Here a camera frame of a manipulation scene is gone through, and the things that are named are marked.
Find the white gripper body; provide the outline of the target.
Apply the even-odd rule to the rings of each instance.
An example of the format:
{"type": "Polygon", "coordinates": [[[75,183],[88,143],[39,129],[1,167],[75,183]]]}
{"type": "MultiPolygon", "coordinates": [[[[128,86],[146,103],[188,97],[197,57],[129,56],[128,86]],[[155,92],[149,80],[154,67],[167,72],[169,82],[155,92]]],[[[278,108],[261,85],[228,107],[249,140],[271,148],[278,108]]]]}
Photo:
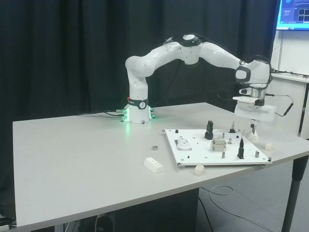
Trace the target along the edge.
{"type": "Polygon", "coordinates": [[[234,113],[239,117],[256,121],[273,122],[276,111],[277,107],[272,105],[256,106],[251,103],[238,102],[234,113]]]}

